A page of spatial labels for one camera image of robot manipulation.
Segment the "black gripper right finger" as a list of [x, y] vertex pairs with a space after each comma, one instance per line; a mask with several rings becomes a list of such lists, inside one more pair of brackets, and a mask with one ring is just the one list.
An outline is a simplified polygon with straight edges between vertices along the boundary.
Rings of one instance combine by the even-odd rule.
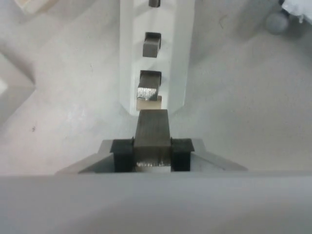
[[247, 171], [236, 162], [207, 151], [199, 138], [173, 138], [171, 168], [175, 172]]

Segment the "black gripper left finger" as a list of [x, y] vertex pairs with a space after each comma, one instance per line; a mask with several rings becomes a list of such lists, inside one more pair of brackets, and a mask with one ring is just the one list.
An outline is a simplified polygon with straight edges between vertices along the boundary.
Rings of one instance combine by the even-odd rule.
[[103, 140], [97, 153], [56, 172], [57, 175], [128, 173], [134, 170], [133, 139]]

